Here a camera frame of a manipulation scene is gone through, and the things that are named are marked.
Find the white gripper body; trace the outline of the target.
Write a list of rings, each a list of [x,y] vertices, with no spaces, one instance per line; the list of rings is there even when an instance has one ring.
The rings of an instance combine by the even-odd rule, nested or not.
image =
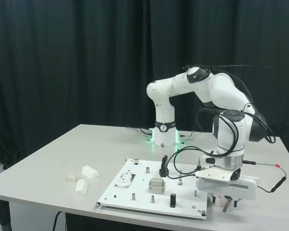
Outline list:
[[[240,177],[233,181],[220,181],[199,178],[197,189],[214,196],[229,196],[235,199],[255,200],[258,179]]]

